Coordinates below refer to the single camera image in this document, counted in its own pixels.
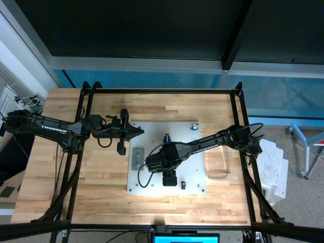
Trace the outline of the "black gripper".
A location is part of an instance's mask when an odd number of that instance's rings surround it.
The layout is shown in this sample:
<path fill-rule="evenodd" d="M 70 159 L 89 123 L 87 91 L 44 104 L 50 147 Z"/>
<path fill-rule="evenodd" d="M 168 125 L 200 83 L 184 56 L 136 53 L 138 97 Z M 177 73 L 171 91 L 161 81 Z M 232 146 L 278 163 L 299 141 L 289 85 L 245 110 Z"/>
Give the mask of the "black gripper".
<path fill-rule="evenodd" d="M 177 186 L 176 170 L 171 169 L 163 171 L 163 186 Z"/>
<path fill-rule="evenodd" d="M 122 109 L 120 112 L 120 119 L 116 116 L 107 116 L 111 118 L 112 122 L 104 126 L 101 131 L 101 138 L 109 138 L 108 145 L 101 145 L 102 148 L 108 148 L 112 145 L 112 139 L 118 138 L 117 152 L 119 155 L 126 154 L 125 141 L 129 141 L 137 136 L 144 134 L 144 130 L 136 123 L 129 124 L 129 113 L 127 109 Z"/>

